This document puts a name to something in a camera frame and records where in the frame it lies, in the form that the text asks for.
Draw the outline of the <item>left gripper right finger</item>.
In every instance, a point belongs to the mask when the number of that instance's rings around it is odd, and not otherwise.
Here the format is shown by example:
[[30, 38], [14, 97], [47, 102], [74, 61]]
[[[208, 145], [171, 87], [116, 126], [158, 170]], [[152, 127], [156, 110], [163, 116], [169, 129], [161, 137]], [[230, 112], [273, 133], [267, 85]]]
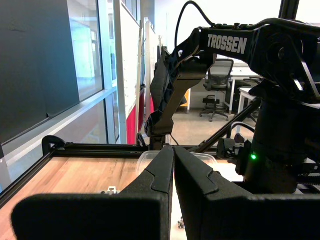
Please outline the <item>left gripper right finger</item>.
[[188, 239], [319, 239], [318, 195], [252, 194], [183, 147], [174, 151], [175, 185]]

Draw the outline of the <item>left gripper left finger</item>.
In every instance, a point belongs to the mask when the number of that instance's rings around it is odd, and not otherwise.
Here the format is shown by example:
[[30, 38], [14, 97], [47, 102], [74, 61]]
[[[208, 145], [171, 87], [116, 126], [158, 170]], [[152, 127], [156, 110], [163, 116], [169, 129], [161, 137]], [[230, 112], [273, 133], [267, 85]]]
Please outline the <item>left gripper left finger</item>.
[[11, 223], [19, 240], [168, 240], [174, 150], [165, 146], [118, 194], [37, 194], [20, 201]]

